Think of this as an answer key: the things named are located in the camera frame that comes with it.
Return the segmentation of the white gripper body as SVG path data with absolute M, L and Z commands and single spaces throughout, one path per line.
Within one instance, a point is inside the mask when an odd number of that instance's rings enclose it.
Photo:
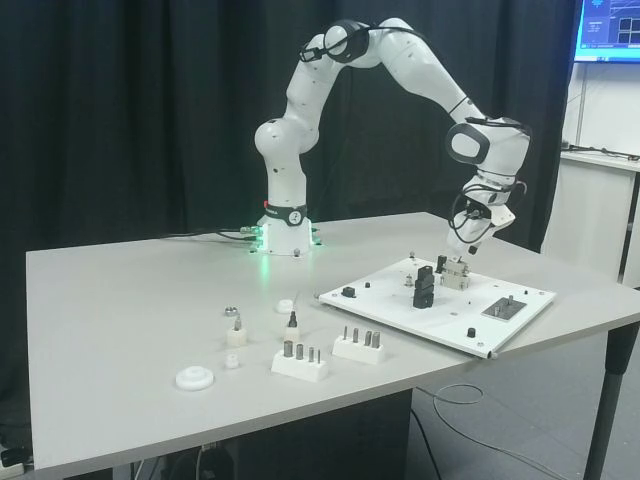
M 478 248 L 495 230 L 495 225 L 489 219 L 449 219 L 448 225 L 447 246 L 453 252 Z

